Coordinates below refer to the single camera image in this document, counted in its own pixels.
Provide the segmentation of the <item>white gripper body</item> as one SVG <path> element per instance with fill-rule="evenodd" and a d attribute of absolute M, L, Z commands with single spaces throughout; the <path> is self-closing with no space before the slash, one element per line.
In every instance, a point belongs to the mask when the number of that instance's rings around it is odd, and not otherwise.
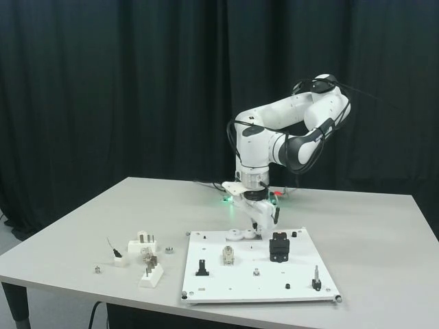
<path fill-rule="evenodd" d="M 239 208 L 251 220 L 252 229 L 256 234 L 276 227 L 277 207 L 268 200 L 250 201 L 242 199 Z"/>

